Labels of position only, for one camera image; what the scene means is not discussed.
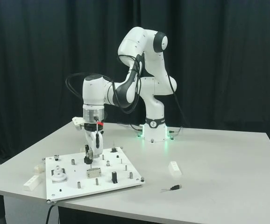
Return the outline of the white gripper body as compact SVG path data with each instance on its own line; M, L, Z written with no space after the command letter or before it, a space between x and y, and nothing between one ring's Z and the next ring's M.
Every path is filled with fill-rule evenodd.
M85 138L90 150L93 151L93 157L99 157L102 154L102 134L101 132L85 131Z

